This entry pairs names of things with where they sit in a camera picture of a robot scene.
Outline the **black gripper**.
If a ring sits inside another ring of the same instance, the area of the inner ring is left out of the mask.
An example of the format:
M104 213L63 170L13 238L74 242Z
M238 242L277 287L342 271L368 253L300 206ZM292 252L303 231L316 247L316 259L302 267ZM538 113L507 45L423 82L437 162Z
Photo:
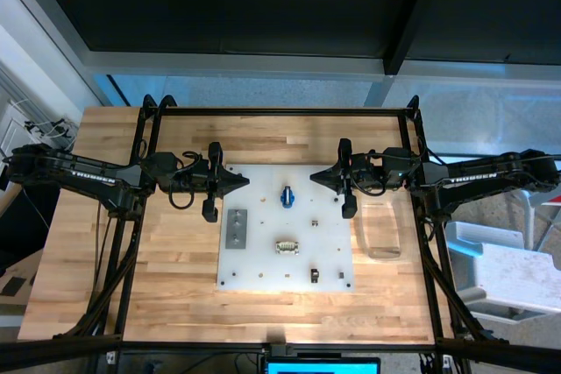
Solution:
M190 170L191 191L205 193L207 198L202 202L202 217L206 222L216 222L218 210L215 206L217 197L224 198L227 194L248 186L248 179L241 173L233 173L223 163L223 150L218 142L211 142L208 148L208 157L199 158Z
M348 138L340 139L337 155L338 163L330 168L311 174L310 180L322 187L328 188L335 194L343 194L342 217L344 219L352 219L358 211L357 198L353 194L352 189L355 188L364 195L373 196L373 192L368 191L365 184L360 184L359 182L360 172L371 174L369 170L371 163L365 153L352 153L352 142Z

